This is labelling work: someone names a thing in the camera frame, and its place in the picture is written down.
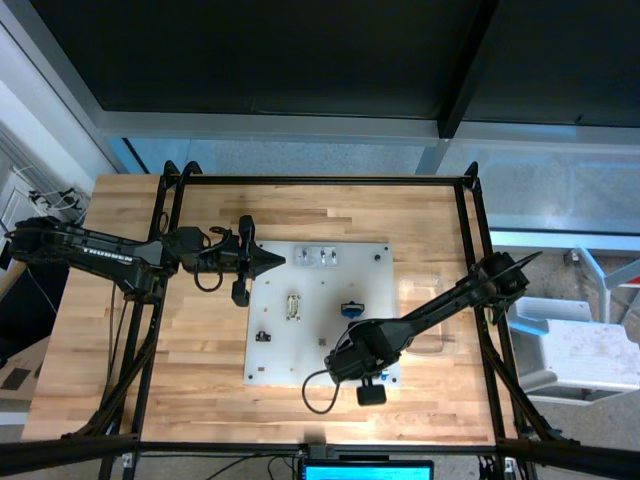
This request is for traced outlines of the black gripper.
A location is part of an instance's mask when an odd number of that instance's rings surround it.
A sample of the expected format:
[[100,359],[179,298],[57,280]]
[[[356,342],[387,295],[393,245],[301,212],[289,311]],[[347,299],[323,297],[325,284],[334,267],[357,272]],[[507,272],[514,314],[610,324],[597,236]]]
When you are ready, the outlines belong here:
[[356,389],[359,406],[376,406],[386,402],[386,392],[383,385],[375,384],[373,377],[378,375],[381,367],[379,358],[374,349],[361,334],[356,333],[356,327],[363,325],[360,322],[348,324],[349,367],[345,374],[348,380],[359,380],[361,385]]
[[[231,299],[236,306],[249,305],[250,293],[246,283],[250,278],[251,245],[254,240],[254,220],[250,215],[243,215],[239,219],[238,231],[229,233],[219,254],[220,277],[236,276],[231,287]],[[266,250],[263,244],[255,247],[255,258],[264,261],[255,267],[256,277],[285,264],[283,256]]]

